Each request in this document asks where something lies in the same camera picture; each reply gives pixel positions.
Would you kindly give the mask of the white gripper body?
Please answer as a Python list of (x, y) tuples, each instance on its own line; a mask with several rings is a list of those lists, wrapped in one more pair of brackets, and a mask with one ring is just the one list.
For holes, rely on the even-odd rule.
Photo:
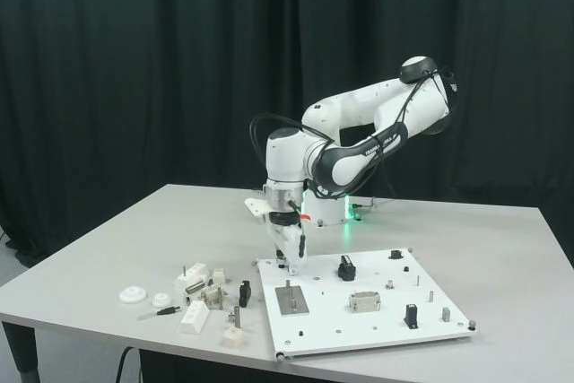
[(282, 226), (269, 222), (267, 232), (275, 246), (283, 252), (286, 265), (293, 262), (299, 267), (306, 263), (306, 236), (298, 224)]

